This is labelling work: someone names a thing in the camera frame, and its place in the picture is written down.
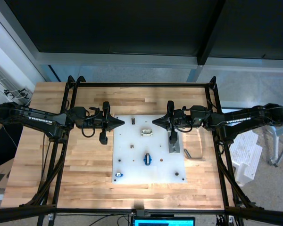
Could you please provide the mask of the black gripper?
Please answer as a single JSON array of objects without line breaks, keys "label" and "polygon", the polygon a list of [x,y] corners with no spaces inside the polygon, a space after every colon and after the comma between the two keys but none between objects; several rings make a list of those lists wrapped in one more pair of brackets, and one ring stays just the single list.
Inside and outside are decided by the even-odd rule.
[{"label": "black gripper", "polygon": [[[91,138],[95,135],[96,129],[101,129],[102,132],[100,133],[99,141],[101,144],[107,144],[108,138],[106,136],[106,132],[108,131],[108,122],[109,130],[114,130],[117,127],[124,125],[124,121],[118,118],[113,117],[110,114],[110,104],[108,101],[105,101],[102,106],[102,111],[96,107],[90,107],[90,110],[94,111],[94,115],[87,116],[82,124],[81,132],[82,135],[86,138]],[[84,129],[92,129],[93,133],[91,135],[86,135],[84,133]]]},{"label": "black gripper", "polygon": [[182,133],[191,132],[191,123],[189,122],[187,116],[184,113],[186,110],[186,106],[183,106],[182,109],[176,110],[174,102],[168,101],[167,113],[153,120],[154,125],[159,126],[170,132],[170,144],[175,144],[178,140],[178,133],[175,130]]}]

